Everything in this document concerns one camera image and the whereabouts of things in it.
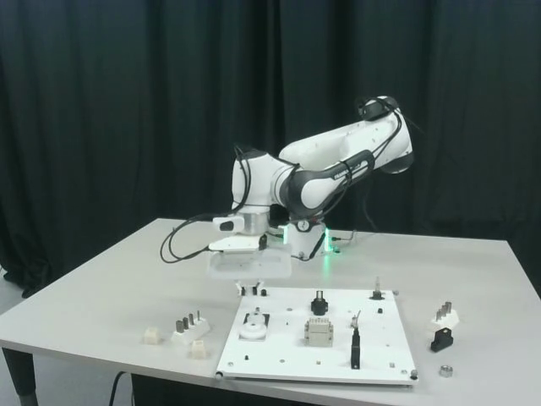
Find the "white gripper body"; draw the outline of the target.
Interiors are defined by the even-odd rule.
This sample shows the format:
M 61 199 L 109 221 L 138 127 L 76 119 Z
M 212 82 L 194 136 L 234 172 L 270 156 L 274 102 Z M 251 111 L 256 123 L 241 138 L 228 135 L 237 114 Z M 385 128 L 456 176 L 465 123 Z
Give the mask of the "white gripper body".
M 252 254 L 214 253 L 207 274 L 216 280 L 266 280 L 288 278 L 292 262 L 288 255 L 259 252 Z

